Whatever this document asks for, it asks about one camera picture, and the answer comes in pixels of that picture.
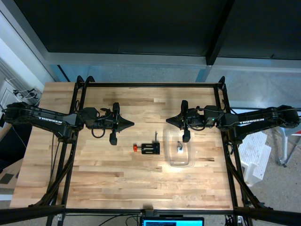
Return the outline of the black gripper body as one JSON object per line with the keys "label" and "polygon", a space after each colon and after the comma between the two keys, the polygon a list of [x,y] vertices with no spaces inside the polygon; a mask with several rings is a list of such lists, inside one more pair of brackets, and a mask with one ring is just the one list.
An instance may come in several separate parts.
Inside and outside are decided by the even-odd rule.
{"label": "black gripper body", "polygon": [[109,137],[109,142],[111,145],[117,145],[117,135],[119,129],[119,112],[120,106],[119,103],[114,103],[112,110],[107,108],[101,108],[101,111],[105,112],[103,116],[101,116],[101,126],[104,130],[110,129],[111,134]]}
{"label": "black gripper body", "polygon": [[186,100],[182,101],[181,113],[183,115],[182,121],[184,122],[184,134],[182,140],[184,143],[190,141],[190,131],[202,131],[204,129],[204,117],[198,113],[198,108],[188,108],[188,102]]}

